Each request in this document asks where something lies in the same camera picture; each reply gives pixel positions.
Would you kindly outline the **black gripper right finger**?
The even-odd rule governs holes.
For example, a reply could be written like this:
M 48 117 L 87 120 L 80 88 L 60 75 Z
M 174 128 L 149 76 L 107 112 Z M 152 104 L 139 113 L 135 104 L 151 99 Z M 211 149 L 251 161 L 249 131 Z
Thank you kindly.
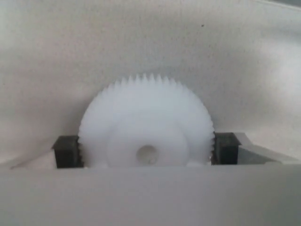
M 216 132 L 212 163 L 217 165 L 258 165 L 294 163 L 294 158 L 255 145 L 242 132 Z

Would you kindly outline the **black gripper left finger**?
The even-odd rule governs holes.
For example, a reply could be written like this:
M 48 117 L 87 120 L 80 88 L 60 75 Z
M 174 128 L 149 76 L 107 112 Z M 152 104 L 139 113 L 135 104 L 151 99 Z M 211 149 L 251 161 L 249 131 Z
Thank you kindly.
M 10 169 L 72 169 L 84 168 L 78 136 L 59 136 L 46 147 L 17 157 Z

